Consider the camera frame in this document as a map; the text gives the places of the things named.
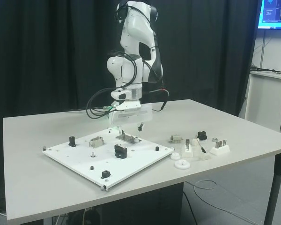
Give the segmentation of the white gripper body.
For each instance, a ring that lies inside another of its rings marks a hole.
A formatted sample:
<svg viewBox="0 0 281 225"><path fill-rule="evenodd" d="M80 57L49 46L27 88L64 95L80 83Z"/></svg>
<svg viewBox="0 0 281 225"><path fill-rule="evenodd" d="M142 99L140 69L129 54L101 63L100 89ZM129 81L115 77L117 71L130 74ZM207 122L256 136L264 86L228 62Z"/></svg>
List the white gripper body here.
<svg viewBox="0 0 281 225"><path fill-rule="evenodd" d="M142 104L138 109L114 111L110 114L110 125L121 127L124 124L140 124L152 120L152 104Z"/></svg>

